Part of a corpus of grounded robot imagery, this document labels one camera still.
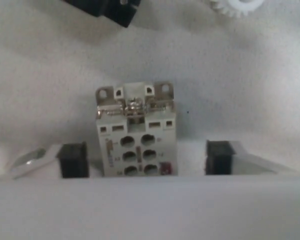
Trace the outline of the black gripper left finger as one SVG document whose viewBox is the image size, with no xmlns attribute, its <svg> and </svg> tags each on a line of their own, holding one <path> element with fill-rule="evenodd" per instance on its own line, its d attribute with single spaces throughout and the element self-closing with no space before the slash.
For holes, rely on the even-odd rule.
<svg viewBox="0 0 300 240">
<path fill-rule="evenodd" d="M 56 179 L 89 178 L 87 144 L 52 144 L 22 150 L 0 144 L 0 181 L 35 176 Z"/>
</svg>

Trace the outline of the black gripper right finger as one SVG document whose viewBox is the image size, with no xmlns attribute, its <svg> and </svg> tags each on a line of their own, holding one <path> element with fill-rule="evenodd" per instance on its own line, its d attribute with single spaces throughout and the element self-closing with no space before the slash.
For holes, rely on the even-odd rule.
<svg viewBox="0 0 300 240">
<path fill-rule="evenodd" d="M 206 175 L 294 175 L 298 172 L 285 165 L 249 153 L 239 141 L 207 140 Z"/>
</svg>

